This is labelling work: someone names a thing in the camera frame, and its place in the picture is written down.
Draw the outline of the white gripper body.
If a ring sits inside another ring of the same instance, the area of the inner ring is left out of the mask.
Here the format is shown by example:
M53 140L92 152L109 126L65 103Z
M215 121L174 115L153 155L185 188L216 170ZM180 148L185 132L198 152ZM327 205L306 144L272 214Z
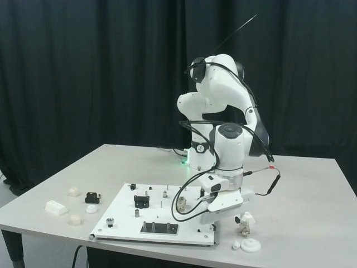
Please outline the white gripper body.
M235 217L250 211L255 204L255 192L235 190L219 192L208 205L208 212L200 217L201 224L211 224L228 217Z

